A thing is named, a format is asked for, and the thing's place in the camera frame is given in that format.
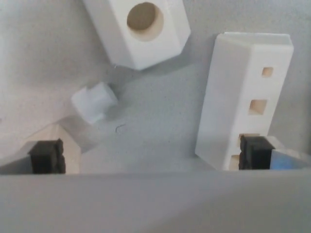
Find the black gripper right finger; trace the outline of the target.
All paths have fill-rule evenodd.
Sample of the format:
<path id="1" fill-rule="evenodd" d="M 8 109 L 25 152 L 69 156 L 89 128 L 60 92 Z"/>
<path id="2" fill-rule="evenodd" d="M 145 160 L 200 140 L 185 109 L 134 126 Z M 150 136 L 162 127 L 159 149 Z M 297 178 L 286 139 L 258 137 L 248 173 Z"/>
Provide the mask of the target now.
<path id="1" fill-rule="evenodd" d="M 310 169 L 311 156 L 285 147 L 274 136 L 240 139 L 239 170 Z"/>

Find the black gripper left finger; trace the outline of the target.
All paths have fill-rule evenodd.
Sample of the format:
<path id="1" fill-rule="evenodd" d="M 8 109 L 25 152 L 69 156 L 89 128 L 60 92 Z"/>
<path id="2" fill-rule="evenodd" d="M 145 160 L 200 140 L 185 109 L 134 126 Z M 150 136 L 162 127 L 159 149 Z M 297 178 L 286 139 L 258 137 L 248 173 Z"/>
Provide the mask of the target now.
<path id="1" fill-rule="evenodd" d="M 65 174 L 66 161 L 61 139 L 29 141 L 14 154 L 1 158 L 1 174 Z"/>

